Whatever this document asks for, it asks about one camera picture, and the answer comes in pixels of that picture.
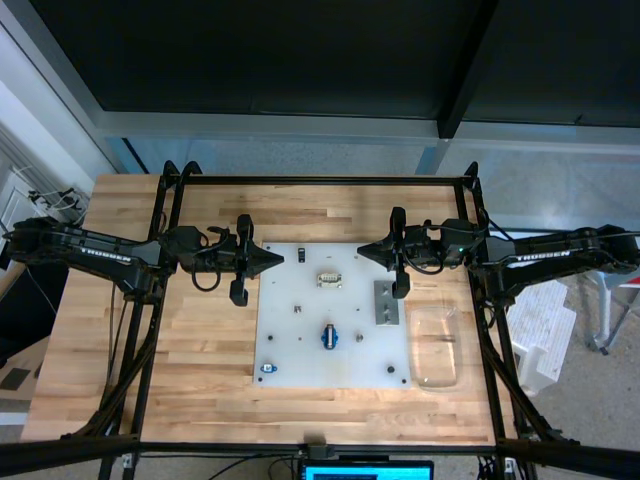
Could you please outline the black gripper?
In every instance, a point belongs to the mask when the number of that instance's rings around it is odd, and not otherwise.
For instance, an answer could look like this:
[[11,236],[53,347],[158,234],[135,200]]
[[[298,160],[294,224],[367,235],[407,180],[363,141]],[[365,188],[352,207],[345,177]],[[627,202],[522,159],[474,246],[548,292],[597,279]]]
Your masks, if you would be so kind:
[[433,261],[428,225],[423,223],[407,226],[406,211],[402,207],[394,207],[390,217],[390,228],[391,234],[381,240],[359,246],[357,253],[388,272],[394,267],[396,277],[392,285],[392,295],[395,299],[404,299],[410,291],[410,275],[406,267],[423,275],[433,274],[433,271],[428,270],[428,260]]
[[[235,279],[230,284],[229,297],[235,306],[246,307],[248,291],[245,289],[245,279],[249,275],[249,246],[254,234],[251,217],[248,214],[238,217],[235,234],[231,234],[228,228],[215,226],[208,227],[207,231],[219,235],[218,241],[207,253],[207,266],[216,274],[214,287],[219,285],[223,273],[233,273]],[[284,262],[282,255],[257,244],[253,244],[253,256],[263,259],[253,265],[254,276]]]

